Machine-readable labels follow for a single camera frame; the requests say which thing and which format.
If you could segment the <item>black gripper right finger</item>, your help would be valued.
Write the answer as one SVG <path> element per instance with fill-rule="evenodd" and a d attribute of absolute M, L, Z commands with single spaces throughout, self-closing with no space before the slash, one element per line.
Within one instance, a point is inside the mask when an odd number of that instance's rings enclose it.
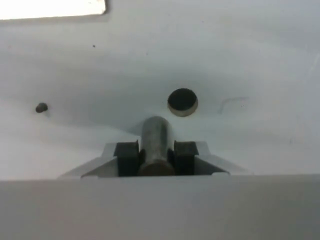
<path fill-rule="evenodd" d="M 175 141 L 173 155 L 180 176 L 250 175 L 248 169 L 211 153 L 205 141 Z"/>

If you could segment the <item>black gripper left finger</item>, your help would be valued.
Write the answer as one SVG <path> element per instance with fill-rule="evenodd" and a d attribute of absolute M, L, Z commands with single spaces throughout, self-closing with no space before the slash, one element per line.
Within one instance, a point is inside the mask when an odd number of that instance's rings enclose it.
<path fill-rule="evenodd" d="M 101 156 L 83 163 L 60 179 L 135 177 L 139 169 L 139 142 L 107 143 Z"/>

